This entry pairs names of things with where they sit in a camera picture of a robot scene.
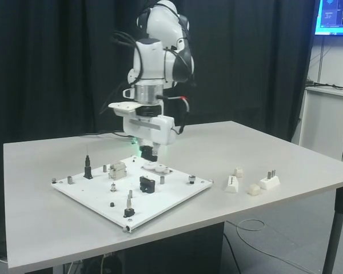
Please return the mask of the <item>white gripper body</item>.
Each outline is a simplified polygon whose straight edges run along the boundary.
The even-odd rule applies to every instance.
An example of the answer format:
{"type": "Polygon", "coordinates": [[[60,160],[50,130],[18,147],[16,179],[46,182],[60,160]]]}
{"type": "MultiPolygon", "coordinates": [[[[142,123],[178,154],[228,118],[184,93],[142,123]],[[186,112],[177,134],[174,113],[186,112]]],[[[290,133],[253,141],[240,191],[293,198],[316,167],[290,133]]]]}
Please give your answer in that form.
{"type": "Polygon", "coordinates": [[[150,119],[124,118],[123,130],[126,134],[157,144],[172,144],[176,139],[174,118],[164,115],[150,119]]]}

